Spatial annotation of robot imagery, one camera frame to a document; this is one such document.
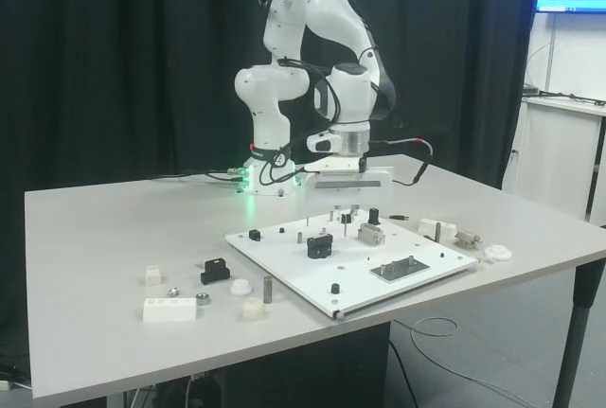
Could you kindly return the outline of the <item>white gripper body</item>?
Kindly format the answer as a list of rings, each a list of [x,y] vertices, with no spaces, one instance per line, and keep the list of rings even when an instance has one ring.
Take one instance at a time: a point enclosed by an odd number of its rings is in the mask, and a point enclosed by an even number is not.
[[[376,206],[386,204],[393,195],[393,167],[305,166],[304,199],[313,205]]]

